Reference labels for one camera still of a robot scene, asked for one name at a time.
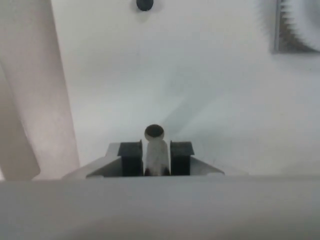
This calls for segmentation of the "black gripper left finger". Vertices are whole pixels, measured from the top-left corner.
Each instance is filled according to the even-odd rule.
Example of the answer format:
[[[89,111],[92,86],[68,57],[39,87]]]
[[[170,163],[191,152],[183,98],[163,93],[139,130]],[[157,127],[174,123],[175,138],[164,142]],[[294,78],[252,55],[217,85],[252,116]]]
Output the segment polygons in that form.
[[[143,145],[136,142],[113,142],[104,157],[93,162],[88,178],[142,177]]]

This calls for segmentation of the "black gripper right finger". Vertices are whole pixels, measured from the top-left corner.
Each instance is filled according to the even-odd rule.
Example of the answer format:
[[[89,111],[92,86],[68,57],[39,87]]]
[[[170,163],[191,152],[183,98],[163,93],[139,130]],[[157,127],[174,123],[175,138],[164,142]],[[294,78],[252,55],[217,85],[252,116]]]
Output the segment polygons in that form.
[[[170,142],[170,174],[172,176],[224,175],[225,172],[194,157],[190,141]]]

